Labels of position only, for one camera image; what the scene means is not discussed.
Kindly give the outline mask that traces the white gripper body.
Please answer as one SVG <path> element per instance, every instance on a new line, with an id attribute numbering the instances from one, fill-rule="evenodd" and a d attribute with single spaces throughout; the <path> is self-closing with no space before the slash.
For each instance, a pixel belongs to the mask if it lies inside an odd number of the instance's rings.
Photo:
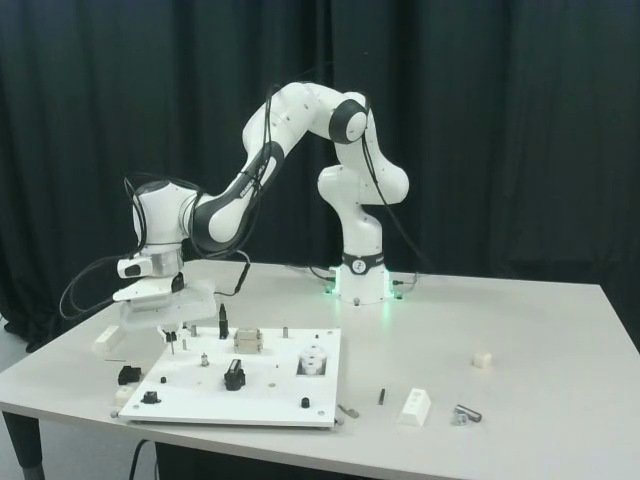
<path id="1" fill-rule="evenodd" d="M 218 314 L 213 282 L 187 282 L 177 291 L 169 282 L 135 282 L 118 291 L 122 325 L 128 330 L 178 330 L 183 323 L 211 324 Z"/>

